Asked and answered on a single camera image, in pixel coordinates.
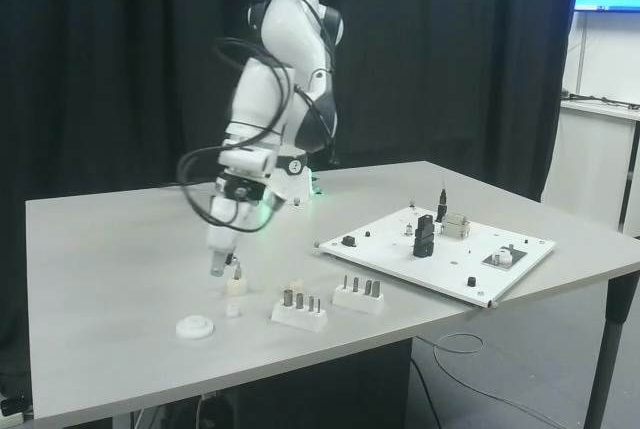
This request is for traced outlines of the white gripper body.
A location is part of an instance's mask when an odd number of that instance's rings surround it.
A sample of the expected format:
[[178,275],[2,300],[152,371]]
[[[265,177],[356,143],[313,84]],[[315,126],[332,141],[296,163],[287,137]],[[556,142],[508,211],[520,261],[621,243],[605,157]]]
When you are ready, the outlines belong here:
[[209,215],[218,220],[210,225],[207,233],[207,246],[213,252],[228,254],[235,250],[241,232],[247,228],[247,218],[251,214],[251,204],[237,202],[222,196],[213,196],[210,201]]

